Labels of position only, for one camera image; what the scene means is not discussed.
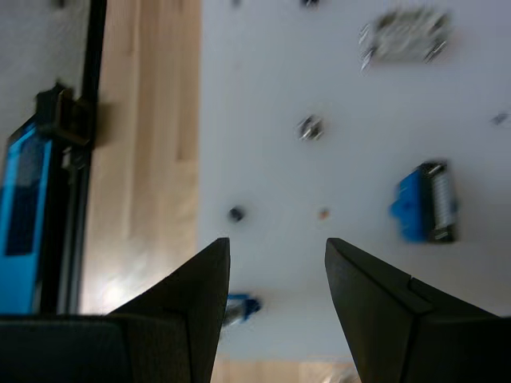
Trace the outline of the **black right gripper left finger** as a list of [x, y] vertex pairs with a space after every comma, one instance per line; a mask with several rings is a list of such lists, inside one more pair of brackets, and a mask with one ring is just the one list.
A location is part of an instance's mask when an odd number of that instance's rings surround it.
[[209, 382], [227, 303], [218, 238], [106, 315], [3, 315], [3, 382]]

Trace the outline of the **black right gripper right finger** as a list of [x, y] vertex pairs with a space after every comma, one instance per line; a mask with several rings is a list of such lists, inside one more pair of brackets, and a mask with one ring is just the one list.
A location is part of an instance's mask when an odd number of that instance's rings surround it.
[[363, 382], [508, 382], [510, 320], [336, 238], [325, 268]]

